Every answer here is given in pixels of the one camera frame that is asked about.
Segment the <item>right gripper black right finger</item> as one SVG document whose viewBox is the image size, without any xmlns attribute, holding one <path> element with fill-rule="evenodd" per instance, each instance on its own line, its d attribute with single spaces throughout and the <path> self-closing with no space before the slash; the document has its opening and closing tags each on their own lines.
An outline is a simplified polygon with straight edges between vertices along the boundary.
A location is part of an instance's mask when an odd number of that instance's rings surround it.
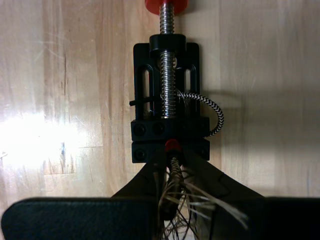
<svg viewBox="0 0 320 240">
<path fill-rule="evenodd" d="M 246 215 L 243 226 L 220 206 L 203 209 L 210 217 L 194 213 L 200 240 L 318 240 L 320 200 L 307 197 L 265 197 L 210 164 L 198 154 L 183 148 L 183 166 L 196 187 L 235 207 Z"/>
</svg>

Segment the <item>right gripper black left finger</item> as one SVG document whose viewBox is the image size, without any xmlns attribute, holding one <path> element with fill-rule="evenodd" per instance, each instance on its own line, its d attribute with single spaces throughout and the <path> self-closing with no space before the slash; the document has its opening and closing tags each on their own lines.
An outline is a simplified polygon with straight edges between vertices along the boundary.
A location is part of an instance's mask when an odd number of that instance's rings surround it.
<svg viewBox="0 0 320 240">
<path fill-rule="evenodd" d="M 111 197 L 33 197 L 2 215 L 6 240 L 155 240 L 166 153 L 157 150 Z"/>
</svg>

